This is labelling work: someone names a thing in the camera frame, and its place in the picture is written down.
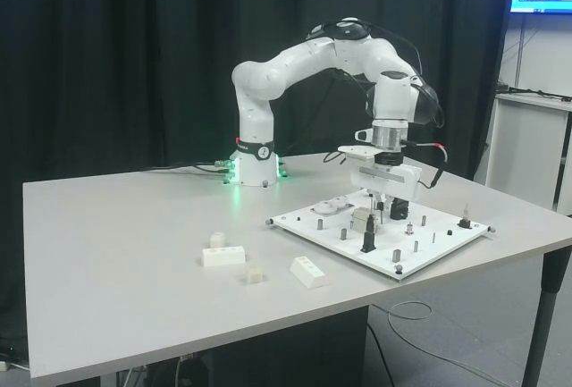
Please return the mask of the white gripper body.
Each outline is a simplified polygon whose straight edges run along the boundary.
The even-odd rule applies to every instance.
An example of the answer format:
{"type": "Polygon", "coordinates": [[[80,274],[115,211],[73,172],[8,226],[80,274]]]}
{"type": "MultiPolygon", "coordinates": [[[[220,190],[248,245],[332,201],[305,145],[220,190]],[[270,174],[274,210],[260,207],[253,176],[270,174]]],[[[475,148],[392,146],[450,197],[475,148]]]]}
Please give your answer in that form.
{"type": "Polygon", "coordinates": [[[419,167],[402,164],[359,165],[350,171],[351,182],[371,193],[384,194],[393,198],[416,200],[422,170],[419,167]]]}

